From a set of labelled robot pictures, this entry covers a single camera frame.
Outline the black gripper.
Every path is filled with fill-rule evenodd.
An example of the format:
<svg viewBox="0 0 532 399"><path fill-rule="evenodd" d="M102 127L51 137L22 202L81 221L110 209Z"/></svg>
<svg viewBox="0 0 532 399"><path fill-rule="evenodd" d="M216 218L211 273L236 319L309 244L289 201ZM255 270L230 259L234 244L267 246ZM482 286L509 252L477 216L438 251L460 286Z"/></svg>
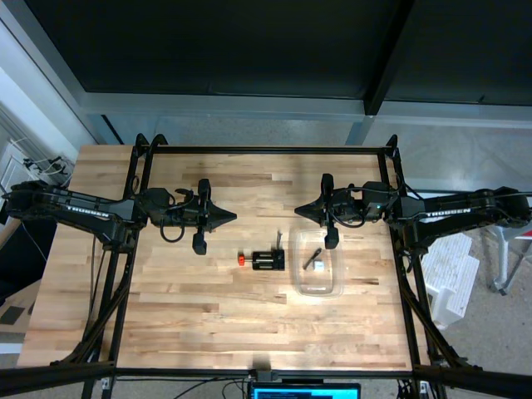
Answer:
<svg viewBox="0 0 532 399"><path fill-rule="evenodd" d="M171 243L177 243L184 238L186 227L197 228L192 238L192 249L196 254L206 254L207 243L204 233L207 231L209 217L209 229L217 229L223 224L230 223L237 219L237 214L222 209L210 201L210 182L208 179L201 179L198 183L198 193L185 196L186 200L182 204L176 205L170 214L180 227L180 235L172 239Z"/></svg>
<svg viewBox="0 0 532 399"><path fill-rule="evenodd" d="M324 239L326 249L335 249L340 242L338 228L335 224L348 229L357 229L364 225L362 202L353 198L353 191L354 185L346 189L335 189L333 176L323 174L322 198L298 206L294 210L296 215L311 220L320 227L326 226L327 234Z"/></svg>

